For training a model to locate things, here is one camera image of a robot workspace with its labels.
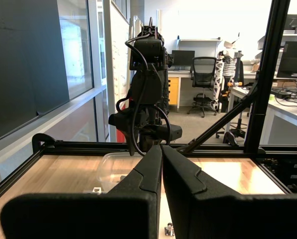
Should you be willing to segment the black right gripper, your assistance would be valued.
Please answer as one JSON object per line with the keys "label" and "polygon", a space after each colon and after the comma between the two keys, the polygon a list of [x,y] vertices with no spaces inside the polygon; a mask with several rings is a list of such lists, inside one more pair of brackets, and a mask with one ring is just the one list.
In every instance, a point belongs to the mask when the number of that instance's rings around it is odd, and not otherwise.
{"label": "black right gripper", "polygon": [[145,139],[151,138],[154,145],[160,145],[161,140],[174,141],[182,137],[182,128],[175,124],[168,127],[162,122],[163,116],[156,109],[139,109],[135,121],[132,120],[133,116],[133,109],[124,109],[120,113],[111,114],[108,123],[121,131],[129,144],[132,143],[131,130],[133,130],[141,151],[145,151]]}

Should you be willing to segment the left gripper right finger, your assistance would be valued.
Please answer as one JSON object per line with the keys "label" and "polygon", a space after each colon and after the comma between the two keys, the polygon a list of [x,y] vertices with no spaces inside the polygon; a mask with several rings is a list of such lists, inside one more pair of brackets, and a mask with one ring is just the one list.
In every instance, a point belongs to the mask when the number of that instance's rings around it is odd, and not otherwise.
{"label": "left gripper right finger", "polygon": [[243,195],[163,146],[163,183],[178,239],[297,239],[297,194]]}

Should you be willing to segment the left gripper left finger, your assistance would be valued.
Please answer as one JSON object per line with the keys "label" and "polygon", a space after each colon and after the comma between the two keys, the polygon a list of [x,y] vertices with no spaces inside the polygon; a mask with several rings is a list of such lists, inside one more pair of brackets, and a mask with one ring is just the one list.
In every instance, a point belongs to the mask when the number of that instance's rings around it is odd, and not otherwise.
{"label": "left gripper left finger", "polygon": [[7,202],[0,224],[7,239],[156,239],[162,151],[152,147],[105,194],[24,194]]}

